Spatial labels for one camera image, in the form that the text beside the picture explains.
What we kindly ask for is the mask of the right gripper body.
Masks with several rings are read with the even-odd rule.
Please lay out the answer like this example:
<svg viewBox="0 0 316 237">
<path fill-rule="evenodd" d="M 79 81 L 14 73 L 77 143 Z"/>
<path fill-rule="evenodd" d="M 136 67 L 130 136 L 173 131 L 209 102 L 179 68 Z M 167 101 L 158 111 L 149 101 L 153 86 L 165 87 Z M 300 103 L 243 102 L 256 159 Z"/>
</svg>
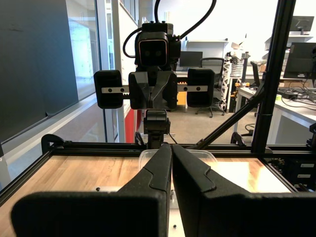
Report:
<svg viewBox="0 0 316 237">
<path fill-rule="evenodd" d="M 159 67 L 138 67 L 134 72 L 147 72 L 150 86 L 150 95 L 157 81 Z M 185 92 L 187 105 L 192 108 L 209 107 L 213 100 L 215 73 L 211 69 L 189 69 L 187 76 L 177 76 L 177 95 Z M 101 109 L 118 109 L 123 106 L 124 100 L 130 101 L 129 83 L 122 84 L 121 73 L 118 70 L 102 70 L 94 74 L 97 103 Z"/>
</svg>

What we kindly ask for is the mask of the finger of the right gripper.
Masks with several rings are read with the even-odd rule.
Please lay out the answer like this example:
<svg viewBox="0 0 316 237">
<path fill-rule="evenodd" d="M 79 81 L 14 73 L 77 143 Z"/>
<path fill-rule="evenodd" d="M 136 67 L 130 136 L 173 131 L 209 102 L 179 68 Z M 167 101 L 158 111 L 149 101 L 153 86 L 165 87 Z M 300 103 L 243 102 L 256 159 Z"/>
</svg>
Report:
<svg viewBox="0 0 316 237">
<path fill-rule="evenodd" d="M 152 109 L 175 109 L 177 106 L 177 76 L 174 71 L 159 71 L 151 93 Z"/>
<path fill-rule="evenodd" d="M 150 86 L 147 72 L 129 74 L 129 96 L 132 109 L 148 109 L 150 107 Z"/>
</svg>

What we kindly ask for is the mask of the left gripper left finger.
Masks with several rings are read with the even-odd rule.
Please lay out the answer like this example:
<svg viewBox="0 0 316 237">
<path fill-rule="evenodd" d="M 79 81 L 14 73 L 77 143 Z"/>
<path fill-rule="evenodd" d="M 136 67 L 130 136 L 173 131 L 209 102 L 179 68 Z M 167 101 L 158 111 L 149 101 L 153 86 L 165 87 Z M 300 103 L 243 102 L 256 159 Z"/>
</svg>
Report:
<svg viewBox="0 0 316 237">
<path fill-rule="evenodd" d="M 116 192 L 37 192 L 18 200 L 18 237 L 165 237 L 172 149 L 162 145 Z"/>
</svg>

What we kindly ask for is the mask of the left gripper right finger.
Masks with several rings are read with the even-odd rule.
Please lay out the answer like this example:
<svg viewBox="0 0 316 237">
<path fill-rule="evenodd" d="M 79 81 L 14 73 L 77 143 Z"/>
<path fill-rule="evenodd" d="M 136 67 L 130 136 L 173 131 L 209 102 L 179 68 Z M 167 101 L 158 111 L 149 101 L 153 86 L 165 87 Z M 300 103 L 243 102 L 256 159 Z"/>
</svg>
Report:
<svg viewBox="0 0 316 237">
<path fill-rule="evenodd" d="M 313 237 L 313 193 L 251 193 L 179 145 L 173 184 L 188 237 Z"/>
</svg>

